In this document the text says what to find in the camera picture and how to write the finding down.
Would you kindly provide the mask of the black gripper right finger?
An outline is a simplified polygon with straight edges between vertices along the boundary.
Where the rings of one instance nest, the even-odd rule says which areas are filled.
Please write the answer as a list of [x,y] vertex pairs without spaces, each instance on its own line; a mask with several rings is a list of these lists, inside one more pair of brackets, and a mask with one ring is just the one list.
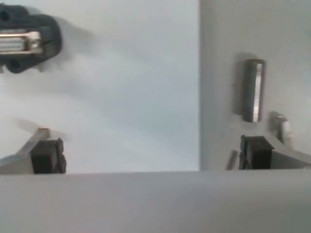
[[240,170],[304,169],[311,156],[282,144],[275,137],[241,136]]

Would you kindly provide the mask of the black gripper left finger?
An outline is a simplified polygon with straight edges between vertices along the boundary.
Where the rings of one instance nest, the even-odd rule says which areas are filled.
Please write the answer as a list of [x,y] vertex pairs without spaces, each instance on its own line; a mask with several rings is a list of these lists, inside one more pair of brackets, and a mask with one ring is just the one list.
[[65,174],[64,141],[51,139],[48,128],[38,128],[15,153],[0,159],[1,174]]

